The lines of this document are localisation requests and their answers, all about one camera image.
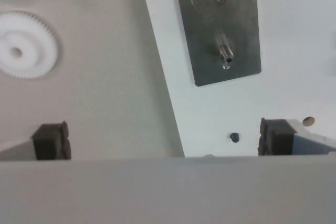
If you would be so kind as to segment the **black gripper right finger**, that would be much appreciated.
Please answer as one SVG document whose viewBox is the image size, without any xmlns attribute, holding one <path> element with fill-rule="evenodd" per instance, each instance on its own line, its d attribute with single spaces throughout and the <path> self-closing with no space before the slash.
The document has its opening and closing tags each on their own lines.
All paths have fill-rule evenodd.
<svg viewBox="0 0 336 224">
<path fill-rule="evenodd" d="M 298 120 L 261 119 L 258 155 L 328 155 L 335 139 L 308 131 Z"/>
</svg>

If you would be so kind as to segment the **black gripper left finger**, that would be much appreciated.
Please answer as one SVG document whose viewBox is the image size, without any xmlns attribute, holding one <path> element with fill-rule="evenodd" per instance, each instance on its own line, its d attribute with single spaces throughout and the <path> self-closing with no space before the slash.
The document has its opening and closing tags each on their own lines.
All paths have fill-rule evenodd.
<svg viewBox="0 0 336 224">
<path fill-rule="evenodd" d="M 29 138 L 1 144 L 1 161 L 53 160 L 71 160 L 66 121 L 42 124 Z"/>
</svg>

